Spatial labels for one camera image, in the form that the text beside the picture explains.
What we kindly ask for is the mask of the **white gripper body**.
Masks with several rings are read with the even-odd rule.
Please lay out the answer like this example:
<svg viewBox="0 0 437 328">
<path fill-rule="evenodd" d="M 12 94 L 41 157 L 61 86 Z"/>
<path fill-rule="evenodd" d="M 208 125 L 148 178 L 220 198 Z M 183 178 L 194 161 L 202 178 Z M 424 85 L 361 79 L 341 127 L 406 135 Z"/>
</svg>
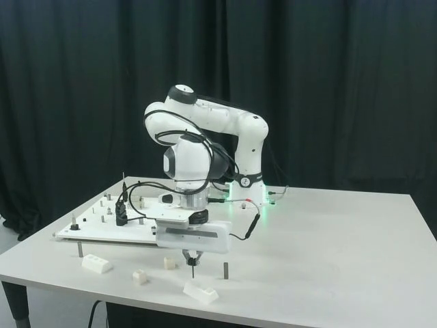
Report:
<svg viewBox="0 0 437 328">
<path fill-rule="evenodd" d="M 187 230 L 158 225 L 156 244 L 169 249 L 226 254 L 231 248 L 231 229 L 230 221 L 212 221 Z"/>
</svg>

